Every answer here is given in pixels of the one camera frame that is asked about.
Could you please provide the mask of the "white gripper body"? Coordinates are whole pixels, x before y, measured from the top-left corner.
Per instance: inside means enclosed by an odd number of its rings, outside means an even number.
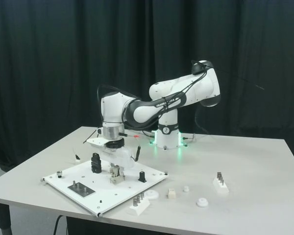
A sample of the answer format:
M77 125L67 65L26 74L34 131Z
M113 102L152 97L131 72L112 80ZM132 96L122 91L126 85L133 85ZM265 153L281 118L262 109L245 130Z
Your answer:
M135 165L133 153L127 147L117 149L100 148L100 158L123 168L132 168Z

